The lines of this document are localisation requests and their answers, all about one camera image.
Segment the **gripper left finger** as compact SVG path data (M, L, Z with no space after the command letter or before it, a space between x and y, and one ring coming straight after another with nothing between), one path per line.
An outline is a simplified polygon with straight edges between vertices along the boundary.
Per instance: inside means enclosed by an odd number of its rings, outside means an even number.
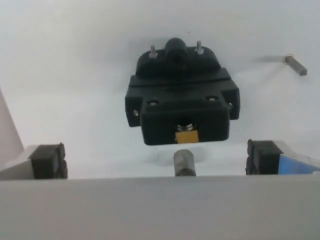
M2 180L66 179L67 161L63 143L28 146L16 159L0 167Z

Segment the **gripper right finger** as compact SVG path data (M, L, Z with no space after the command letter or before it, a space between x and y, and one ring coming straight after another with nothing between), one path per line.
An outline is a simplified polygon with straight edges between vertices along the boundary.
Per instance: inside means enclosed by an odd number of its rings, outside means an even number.
M308 175L320 172L320 160L295 152L282 140L247 142L247 175Z

